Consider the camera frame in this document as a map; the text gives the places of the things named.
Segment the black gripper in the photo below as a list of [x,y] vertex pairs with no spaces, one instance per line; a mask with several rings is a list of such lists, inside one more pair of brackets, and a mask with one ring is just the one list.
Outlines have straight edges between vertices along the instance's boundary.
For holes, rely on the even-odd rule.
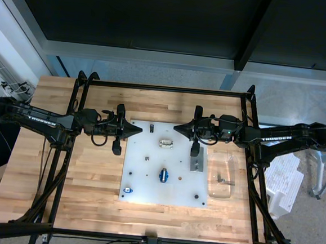
[[207,146],[217,144],[219,130],[212,122],[213,120],[217,121],[214,114],[211,114],[209,117],[204,117],[203,107],[197,105],[194,112],[194,119],[186,124],[174,126],[175,131],[193,142],[190,152],[191,157],[198,156],[201,143]]
[[128,139],[131,136],[137,135],[142,132],[142,128],[129,123],[125,119],[125,105],[119,104],[117,106],[117,112],[114,114],[113,111],[103,110],[108,117],[102,121],[98,121],[96,124],[95,135],[104,136],[105,140],[103,143],[95,143],[97,147],[104,146],[108,141],[108,136],[115,137],[112,143],[112,152],[114,155],[121,155],[122,147],[120,145],[120,140],[122,139],[122,134],[124,139]]

